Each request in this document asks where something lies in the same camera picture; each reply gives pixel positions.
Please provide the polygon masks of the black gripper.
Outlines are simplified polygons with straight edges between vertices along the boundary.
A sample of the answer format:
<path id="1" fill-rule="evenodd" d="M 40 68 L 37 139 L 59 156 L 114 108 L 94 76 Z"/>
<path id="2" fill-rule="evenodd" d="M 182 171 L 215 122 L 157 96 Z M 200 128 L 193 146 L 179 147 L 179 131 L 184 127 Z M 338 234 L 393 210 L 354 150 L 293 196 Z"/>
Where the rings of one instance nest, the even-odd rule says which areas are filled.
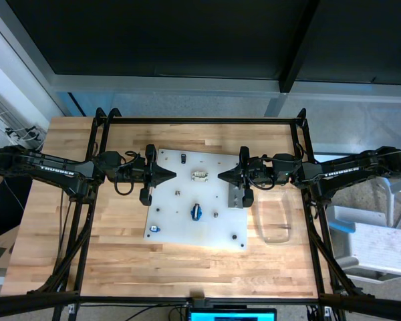
<path id="1" fill-rule="evenodd" d="M 219 173 L 218 178 L 235 188 L 240 188 L 240 166 L 241 166 L 241 187 L 243 188 L 242 204 L 244 208 L 251 207 L 254 202 L 254 192 L 251 187 L 265 190 L 265 183 L 256 183 L 255 179 L 264 173 L 263 157 L 250 157 L 249 148 L 242 146 L 239 153 L 239 165 L 225 172 Z"/>
<path id="2" fill-rule="evenodd" d="M 133 183 L 142 184 L 139 200 L 143 205 L 151 205 L 152 176 L 154 167 L 154 186 L 176 178 L 176 173 L 159 166 L 156 163 L 157 151 L 153 144 L 148 144 L 144 156 L 138 155 L 133 164 Z"/>

